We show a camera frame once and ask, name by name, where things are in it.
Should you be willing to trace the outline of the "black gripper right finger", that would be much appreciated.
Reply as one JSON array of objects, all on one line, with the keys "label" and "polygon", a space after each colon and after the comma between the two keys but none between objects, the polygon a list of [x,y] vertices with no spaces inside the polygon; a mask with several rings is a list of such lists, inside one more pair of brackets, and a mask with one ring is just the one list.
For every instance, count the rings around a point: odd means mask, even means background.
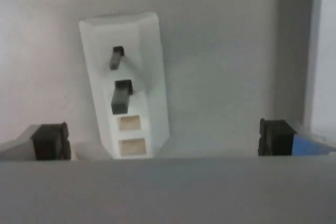
[{"label": "black gripper right finger", "polygon": [[285,120],[260,119],[259,156],[318,156],[335,153],[335,142],[297,133]]}]

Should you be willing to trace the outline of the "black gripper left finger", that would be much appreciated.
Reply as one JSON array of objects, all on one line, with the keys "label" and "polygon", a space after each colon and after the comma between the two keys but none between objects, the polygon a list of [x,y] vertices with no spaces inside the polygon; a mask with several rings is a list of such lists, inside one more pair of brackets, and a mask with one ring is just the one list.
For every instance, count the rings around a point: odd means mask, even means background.
[{"label": "black gripper left finger", "polygon": [[69,161],[66,122],[30,125],[18,138],[1,143],[1,161]]}]

